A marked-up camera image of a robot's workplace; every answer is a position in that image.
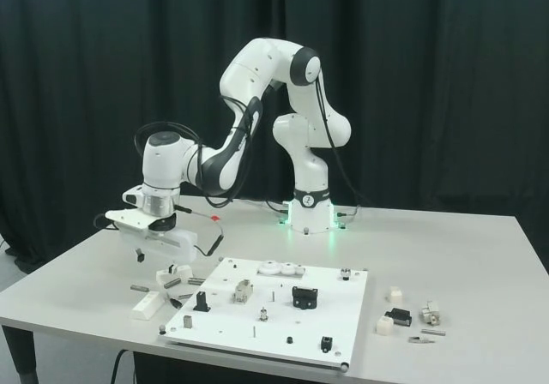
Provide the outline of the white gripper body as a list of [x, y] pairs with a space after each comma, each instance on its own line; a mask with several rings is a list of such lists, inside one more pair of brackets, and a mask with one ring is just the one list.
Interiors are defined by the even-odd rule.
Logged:
[[120, 236], [131, 249], [146, 258], [162, 257], [169, 261], [194, 261], [197, 258], [197, 234], [173, 228], [169, 231], [152, 231], [120, 225]]

